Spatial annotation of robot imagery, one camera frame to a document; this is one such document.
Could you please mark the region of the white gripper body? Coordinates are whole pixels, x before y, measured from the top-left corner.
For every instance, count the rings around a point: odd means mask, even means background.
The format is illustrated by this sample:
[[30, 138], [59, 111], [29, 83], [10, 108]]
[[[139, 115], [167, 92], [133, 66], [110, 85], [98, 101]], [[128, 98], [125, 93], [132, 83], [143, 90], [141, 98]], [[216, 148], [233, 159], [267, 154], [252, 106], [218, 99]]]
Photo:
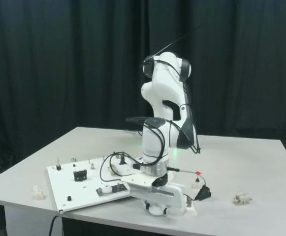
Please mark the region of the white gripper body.
[[150, 204], [150, 214], [163, 214], [166, 206], [169, 206], [168, 214], [185, 213], [185, 187], [181, 184], [168, 183], [162, 187], [151, 189], [129, 185], [129, 192], [132, 197], [147, 201]]

